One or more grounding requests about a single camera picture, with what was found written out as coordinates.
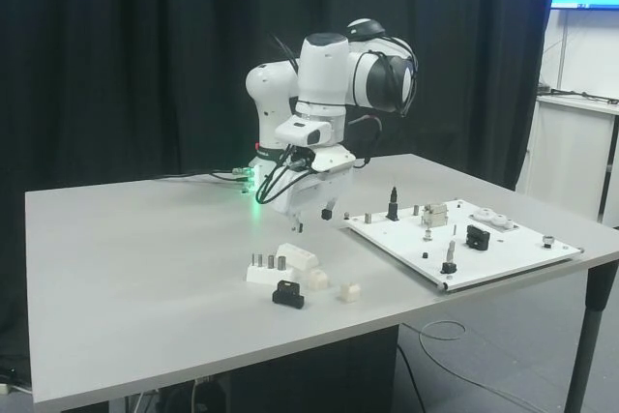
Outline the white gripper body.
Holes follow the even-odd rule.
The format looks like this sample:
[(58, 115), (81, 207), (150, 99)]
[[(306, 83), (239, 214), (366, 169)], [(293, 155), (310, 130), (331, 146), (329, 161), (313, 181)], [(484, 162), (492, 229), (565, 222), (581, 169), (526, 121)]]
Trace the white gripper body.
[(309, 174), (287, 171), (274, 186), (274, 210), (288, 217), (302, 212), (333, 209), (352, 183), (353, 169)]

